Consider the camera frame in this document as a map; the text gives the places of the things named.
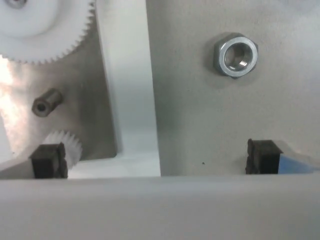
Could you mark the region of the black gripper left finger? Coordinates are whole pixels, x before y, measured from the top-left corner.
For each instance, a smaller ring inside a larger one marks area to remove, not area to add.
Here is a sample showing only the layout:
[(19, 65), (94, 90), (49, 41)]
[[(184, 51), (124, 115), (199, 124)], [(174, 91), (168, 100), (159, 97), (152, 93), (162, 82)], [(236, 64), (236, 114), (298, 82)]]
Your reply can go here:
[(17, 157), (0, 164), (0, 178), (68, 178), (68, 166), (64, 144), (40, 144), (27, 147)]

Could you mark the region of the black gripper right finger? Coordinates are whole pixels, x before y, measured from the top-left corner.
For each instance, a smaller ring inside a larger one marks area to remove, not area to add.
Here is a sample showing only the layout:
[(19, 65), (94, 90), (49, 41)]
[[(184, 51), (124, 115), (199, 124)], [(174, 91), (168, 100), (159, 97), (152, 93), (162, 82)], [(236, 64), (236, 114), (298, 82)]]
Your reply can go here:
[(298, 153), (281, 140), (247, 141), (247, 175), (311, 174), (320, 172), (320, 160)]

